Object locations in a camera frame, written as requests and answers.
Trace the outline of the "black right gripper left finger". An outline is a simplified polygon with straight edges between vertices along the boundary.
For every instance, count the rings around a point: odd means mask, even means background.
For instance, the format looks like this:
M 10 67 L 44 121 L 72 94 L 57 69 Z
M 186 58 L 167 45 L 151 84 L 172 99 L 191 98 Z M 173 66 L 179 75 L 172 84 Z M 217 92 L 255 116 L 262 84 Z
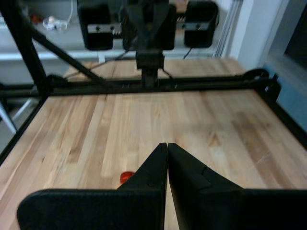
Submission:
M 23 230 L 162 230 L 167 145 L 160 143 L 117 189 L 44 189 L 17 208 Z

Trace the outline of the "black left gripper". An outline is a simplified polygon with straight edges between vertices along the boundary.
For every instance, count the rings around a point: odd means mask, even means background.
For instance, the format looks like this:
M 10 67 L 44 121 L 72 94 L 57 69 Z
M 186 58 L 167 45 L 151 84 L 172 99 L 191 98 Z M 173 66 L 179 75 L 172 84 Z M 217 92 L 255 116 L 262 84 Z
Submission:
M 80 0 L 78 18 L 89 50 L 110 50 L 122 40 L 125 50 L 172 50 L 176 30 L 184 45 L 208 48 L 219 23 L 219 7 L 211 0 L 189 1 L 177 12 L 167 0 Z

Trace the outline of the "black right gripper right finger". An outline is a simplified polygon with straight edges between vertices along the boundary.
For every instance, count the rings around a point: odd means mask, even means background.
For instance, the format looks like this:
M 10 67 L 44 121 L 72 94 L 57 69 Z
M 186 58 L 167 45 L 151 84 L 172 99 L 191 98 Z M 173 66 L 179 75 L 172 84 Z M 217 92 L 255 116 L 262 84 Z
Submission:
M 168 145 L 169 182 L 182 230 L 304 230 L 307 192 L 243 188 L 175 143 Z

